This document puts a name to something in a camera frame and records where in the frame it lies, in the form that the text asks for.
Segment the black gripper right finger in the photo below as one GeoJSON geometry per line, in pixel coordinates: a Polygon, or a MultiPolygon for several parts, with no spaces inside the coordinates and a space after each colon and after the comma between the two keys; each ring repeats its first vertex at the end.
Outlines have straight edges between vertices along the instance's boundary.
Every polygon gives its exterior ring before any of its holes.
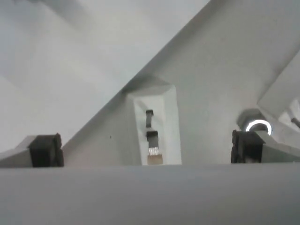
{"type": "Polygon", "coordinates": [[[232,164],[293,163],[300,161],[300,150],[275,141],[265,131],[232,132],[232,164]]]}

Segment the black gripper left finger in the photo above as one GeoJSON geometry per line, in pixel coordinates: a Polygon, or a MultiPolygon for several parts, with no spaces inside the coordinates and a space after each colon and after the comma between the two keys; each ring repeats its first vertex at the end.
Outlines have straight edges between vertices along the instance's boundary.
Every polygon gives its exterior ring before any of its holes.
{"type": "Polygon", "coordinates": [[[0,153],[1,168],[63,167],[60,134],[29,135],[15,148],[0,153]]]}

